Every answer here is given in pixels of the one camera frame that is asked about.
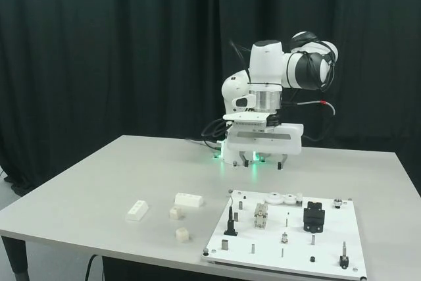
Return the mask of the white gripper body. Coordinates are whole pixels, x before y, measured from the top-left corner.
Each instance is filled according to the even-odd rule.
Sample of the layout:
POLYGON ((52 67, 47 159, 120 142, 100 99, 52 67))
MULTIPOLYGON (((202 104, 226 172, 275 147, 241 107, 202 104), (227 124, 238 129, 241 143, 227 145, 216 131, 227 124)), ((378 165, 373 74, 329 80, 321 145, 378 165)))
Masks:
POLYGON ((226 138, 232 151, 298 155, 302 149, 303 125, 283 123, 265 129, 231 127, 226 138))

